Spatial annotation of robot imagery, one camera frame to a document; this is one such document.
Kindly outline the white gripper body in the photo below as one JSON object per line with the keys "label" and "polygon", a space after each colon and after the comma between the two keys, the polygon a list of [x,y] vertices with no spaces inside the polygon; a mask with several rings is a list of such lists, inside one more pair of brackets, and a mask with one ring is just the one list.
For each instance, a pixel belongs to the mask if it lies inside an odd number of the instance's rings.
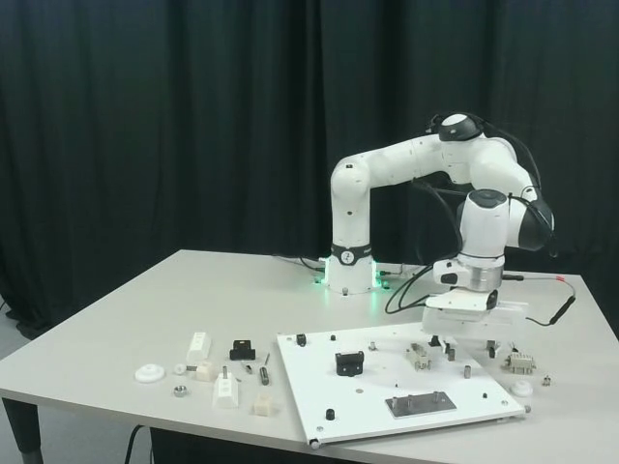
{"label": "white gripper body", "polygon": [[527,317],[527,303],[500,302],[493,309],[438,309],[426,307],[425,333],[456,339],[517,339]]}

